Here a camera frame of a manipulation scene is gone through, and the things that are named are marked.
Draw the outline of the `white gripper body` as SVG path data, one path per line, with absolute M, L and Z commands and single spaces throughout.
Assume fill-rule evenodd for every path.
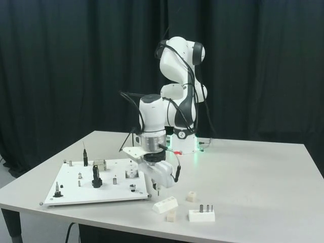
M 149 178 L 155 180 L 156 183 L 161 186 L 161 188 L 171 188 L 175 184 L 172 176 L 173 167 L 170 163 L 164 160 L 152 165 L 146 161 L 143 161 L 138 164 L 138 168 Z

